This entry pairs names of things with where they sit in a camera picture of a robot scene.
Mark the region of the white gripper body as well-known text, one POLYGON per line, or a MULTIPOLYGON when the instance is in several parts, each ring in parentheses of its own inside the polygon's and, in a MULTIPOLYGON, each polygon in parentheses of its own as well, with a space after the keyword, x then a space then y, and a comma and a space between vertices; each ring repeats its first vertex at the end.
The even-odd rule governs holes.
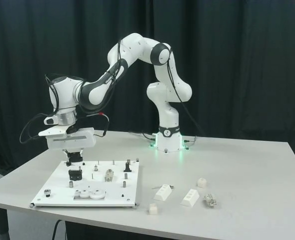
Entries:
POLYGON ((56 134, 46 136, 49 149, 79 151, 92 148, 96 144, 95 130, 93 128, 80 128, 74 133, 56 134))

